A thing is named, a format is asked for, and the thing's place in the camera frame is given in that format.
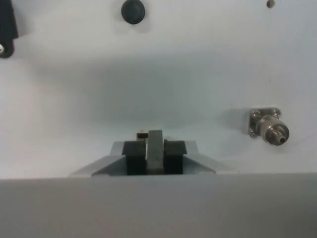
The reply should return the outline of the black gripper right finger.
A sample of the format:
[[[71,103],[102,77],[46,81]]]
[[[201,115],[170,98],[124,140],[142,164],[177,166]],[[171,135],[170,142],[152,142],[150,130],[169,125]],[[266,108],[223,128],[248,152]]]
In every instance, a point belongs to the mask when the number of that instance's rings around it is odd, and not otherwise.
[[[164,173],[166,175],[193,175],[211,173],[235,175],[238,170],[201,154],[196,141],[164,141]]]

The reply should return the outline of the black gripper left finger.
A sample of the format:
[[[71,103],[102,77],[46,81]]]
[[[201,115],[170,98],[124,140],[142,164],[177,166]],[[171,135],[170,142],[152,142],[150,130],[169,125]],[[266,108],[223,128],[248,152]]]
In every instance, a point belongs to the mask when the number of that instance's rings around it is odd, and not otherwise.
[[[116,141],[109,155],[74,171],[69,176],[143,176],[146,174],[146,144],[141,141]]]

